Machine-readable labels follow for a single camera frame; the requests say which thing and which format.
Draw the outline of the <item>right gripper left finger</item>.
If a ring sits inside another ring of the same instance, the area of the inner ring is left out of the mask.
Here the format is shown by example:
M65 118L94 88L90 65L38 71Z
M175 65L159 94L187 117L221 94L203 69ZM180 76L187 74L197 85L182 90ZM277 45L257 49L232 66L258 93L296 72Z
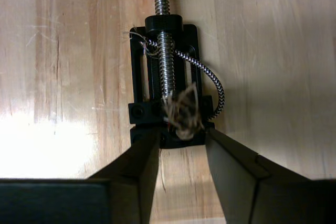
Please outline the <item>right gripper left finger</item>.
M161 131L144 133L122 155L89 177L108 186L111 223L149 223L159 168Z

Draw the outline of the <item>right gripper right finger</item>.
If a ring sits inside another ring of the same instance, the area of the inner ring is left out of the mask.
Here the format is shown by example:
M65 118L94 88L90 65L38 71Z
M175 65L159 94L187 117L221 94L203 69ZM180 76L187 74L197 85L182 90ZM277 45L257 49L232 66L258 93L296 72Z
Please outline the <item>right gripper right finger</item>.
M307 182L291 171L211 129L205 140L209 169L227 223L251 223L259 184Z

